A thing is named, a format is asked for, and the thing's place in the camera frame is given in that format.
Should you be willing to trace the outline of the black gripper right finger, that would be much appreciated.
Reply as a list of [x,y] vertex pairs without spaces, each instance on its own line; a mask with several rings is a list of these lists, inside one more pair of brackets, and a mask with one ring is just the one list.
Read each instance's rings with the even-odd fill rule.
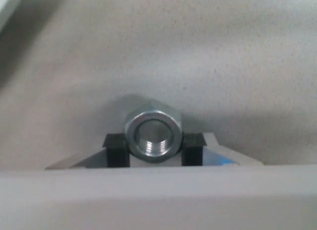
[[182,166],[262,166],[263,163],[221,146],[214,133],[185,133],[181,148]]

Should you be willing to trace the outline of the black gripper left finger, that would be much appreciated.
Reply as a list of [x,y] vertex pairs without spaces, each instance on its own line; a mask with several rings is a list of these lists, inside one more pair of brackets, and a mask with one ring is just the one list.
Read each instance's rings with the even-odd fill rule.
[[73,154],[47,169],[104,169],[130,166],[130,153],[123,133],[107,134],[101,150]]

